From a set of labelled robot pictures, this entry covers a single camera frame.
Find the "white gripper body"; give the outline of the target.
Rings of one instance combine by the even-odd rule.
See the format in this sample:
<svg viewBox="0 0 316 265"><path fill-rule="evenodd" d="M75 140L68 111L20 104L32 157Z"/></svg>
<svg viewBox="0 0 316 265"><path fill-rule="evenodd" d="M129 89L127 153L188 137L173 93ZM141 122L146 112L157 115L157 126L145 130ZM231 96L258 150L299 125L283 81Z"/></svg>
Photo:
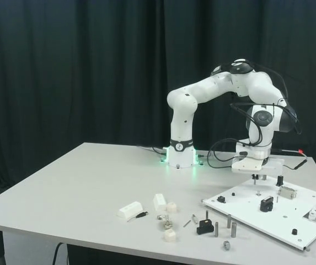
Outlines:
<svg viewBox="0 0 316 265"><path fill-rule="evenodd" d="M285 160L282 158L268 158L256 160L254 158L234 158L232 172L242 174L282 174Z"/></svg>

